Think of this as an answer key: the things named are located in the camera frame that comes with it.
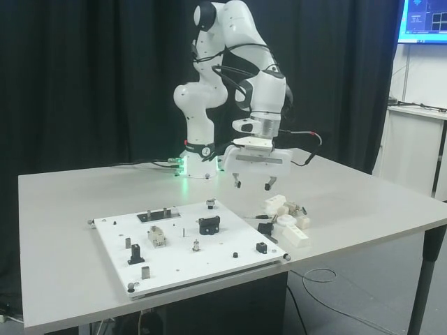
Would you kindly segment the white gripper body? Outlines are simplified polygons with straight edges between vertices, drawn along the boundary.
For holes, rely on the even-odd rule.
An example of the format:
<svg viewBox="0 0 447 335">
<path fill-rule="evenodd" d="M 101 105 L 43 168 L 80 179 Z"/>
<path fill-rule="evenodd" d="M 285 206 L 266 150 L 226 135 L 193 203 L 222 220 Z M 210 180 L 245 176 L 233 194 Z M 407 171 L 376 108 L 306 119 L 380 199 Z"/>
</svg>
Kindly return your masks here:
<svg viewBox="0 0 447 335">
<path fill-rule="evenodd" d="M 223 155 L 223 170 L 236 174 L 284 176 L 291 170 L 292 151 L 263 151 L 230 145 Z"/>
</svg>

